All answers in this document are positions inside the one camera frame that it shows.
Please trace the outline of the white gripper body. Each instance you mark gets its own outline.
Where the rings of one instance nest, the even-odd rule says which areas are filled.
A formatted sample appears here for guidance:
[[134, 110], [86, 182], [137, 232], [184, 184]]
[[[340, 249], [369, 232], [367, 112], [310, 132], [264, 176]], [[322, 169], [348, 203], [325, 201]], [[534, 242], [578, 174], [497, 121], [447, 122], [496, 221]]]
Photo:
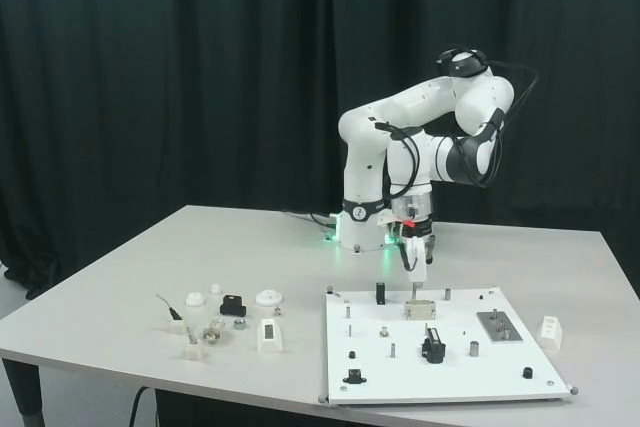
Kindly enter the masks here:
[[434, 239], [432, 235], [411, 237], [405, 241], [407, 271], [410, 282], [426, 282], [427, 270], [433, 261]]

